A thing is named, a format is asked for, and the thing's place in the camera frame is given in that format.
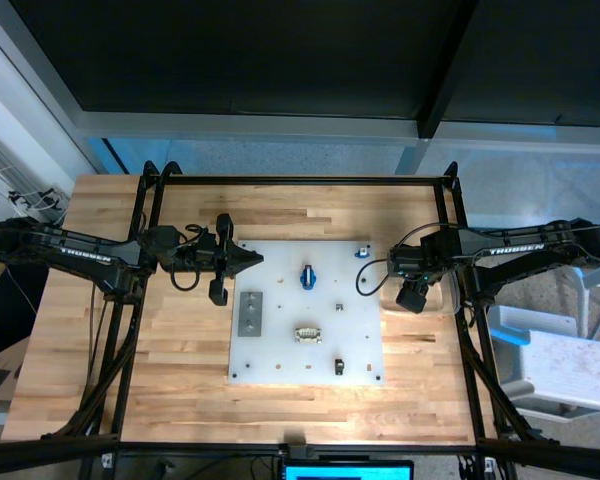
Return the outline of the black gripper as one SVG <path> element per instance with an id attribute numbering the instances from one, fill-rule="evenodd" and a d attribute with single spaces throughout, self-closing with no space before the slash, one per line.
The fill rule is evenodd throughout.
<path id="1" fill-rule="evenodd" d="M 220 214 L 216 219 L 216 233 L 206 231 L 199 240 L 199 261 L 201 272 L 213 271 L 215 277 L 209 283 L 209 298 L 214 305 L 226 305 L 228 291 L 224 280 L 229 275 L 228 265 L 230 247 L 233 245 L 234 224 L 228 213 Z M 264 256 L 250 250 L 246 244 L 236 245 L 236 255 L 245 261 L 236 266 L 236 274 L 255 267 L 264 261 Z"/>
<path id="2" fill-rule="evenodd" d="M 425 280 L 405 278 L 396 296 L 396 304 L 413 313 L 420 314 L 426 305 L 429 287 Z"/>

